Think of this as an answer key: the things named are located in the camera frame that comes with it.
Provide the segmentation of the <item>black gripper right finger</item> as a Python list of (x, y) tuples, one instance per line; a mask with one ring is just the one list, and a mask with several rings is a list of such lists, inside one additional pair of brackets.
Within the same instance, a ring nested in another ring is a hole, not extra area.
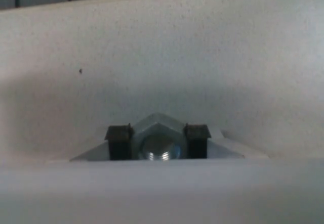
[(206, 124), (185, 124), (184, 136), (187, 144), (187, 159), (243, 159), (244, 155), (231, 150), (226, 138), (212, 141), (211, 132)]

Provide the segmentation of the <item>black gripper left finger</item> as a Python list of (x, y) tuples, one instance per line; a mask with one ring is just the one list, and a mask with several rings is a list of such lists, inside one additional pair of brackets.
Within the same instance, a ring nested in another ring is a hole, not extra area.
[(132, 159), (131, 124), (108, 127), (104, 142), (73, 157), (70, 161), (125, 161)]

